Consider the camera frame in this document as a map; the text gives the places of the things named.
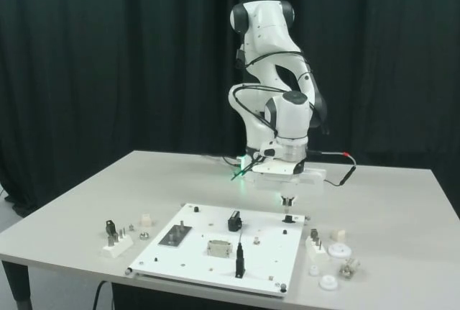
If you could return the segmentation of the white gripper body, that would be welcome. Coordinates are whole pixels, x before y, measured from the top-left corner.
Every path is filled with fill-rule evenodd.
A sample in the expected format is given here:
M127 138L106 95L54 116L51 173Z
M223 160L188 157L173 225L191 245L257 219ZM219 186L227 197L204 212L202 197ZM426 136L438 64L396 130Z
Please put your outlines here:
M247 181L258 190L296 192L301 186L321 187L325 170L306 169L294 174L293 170L269 170L256 167L247 173Z

